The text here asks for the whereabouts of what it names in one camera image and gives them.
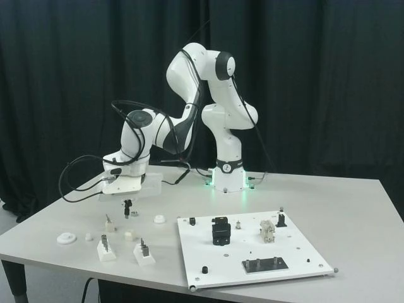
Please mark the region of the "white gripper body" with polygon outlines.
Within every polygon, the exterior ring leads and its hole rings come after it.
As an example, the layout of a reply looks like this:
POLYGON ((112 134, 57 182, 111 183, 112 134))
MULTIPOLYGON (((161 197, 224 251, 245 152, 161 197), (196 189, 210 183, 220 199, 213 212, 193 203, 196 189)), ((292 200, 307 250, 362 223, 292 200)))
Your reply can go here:
POLYGON ((98 196, 100 202, 123 202, 126 199, 140 199, 158 196, 162 191, 161 173, 147 173, 145 177, 108 178, 98 185, 102 193, 98 196))

